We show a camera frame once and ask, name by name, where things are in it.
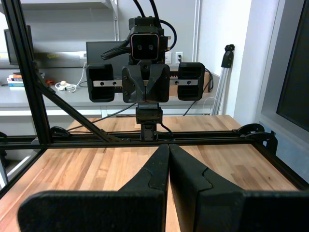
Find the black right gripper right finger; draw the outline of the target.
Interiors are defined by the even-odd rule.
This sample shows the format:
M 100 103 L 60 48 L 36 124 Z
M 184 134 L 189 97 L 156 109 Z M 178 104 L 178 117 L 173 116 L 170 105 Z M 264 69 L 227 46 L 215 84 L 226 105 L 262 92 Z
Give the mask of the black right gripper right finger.
M 183 232 L 306 232 L 307 191 L 244 190 L 176 144 L 170 182 Z

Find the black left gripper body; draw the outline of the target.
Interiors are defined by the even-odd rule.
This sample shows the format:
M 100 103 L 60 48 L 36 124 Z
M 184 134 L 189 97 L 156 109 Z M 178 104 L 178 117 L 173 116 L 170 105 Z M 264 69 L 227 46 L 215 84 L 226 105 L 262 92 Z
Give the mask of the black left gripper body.
M 142 60 L 136 65 L 140 65 L 146 95 L 146 86 L 152 63 L 148 60 Z M 122 89 L 122 76 L 120 79 L 114 77 L 111 64 L 88 65 L 86 77 L 89 98 L 92 102 L 112 102 L 115 98 L 116 87 L 121 87 Z M 170 70 L 169 87 L 177 87 L 177 96 L 181 101 L 198 101 L 203 95 L 204 78 L 205 67 L 202 63 L 182 62 L 178 66 L 175 77 L 172 76 Z

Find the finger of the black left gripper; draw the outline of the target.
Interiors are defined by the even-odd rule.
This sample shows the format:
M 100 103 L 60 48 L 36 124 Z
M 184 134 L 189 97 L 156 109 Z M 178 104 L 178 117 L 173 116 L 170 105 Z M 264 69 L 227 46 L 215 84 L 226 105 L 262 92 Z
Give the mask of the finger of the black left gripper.
M 146 102 L 145 84 L 140 65 L 126 65 L 122 69 L 123 101 L 126 103 Z
M 165 64 L 152 64 L 146 86 L 147 102 L 167 102 L 169 100 L 170 68 Z

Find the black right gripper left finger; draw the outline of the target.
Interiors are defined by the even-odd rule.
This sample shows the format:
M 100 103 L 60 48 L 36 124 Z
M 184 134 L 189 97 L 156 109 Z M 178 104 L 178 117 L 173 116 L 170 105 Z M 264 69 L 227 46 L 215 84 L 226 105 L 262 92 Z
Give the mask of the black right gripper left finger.
M 160 145 L 118 191 L 42 191 L 19 207 L 22 232 L 163 232 L 169 146 Z

